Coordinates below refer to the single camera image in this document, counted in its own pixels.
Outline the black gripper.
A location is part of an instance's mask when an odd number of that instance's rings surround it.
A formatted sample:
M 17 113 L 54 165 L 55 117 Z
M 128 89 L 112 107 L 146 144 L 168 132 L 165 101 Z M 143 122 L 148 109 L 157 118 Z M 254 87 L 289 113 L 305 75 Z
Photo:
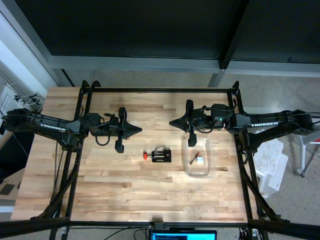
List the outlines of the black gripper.
M 194 109 L 194 102 L 186 101 L 186 113 L 169 122 L 169 125 L 189 133 L 188 146 L 194 147 L 197 144 L 195 131 L 202 134 L 209 134 L 213 131 L 212 120 L 205 114 L 203 108 Z
M 132 125 L 126 121 L 127 111 L 124 107 L 119 108 L 118 117 L 111 113 L 104 113 L 103 115 L 109 117 L 109 121 L 100 123 L 96 127 L 95 142 L 99 146 L 106 146 L 109 144 L 111 137 L 118 137 L 118 139 L 115 141 L 114 148 L 118 153 L 123 153 L 125 149 L 123 145 L 123 139 L 128 139 L 131 136 L 142 132 L 142 128 Z M 105 136 L 108 137 L 107 142 L 100 143 L 98 137 Z

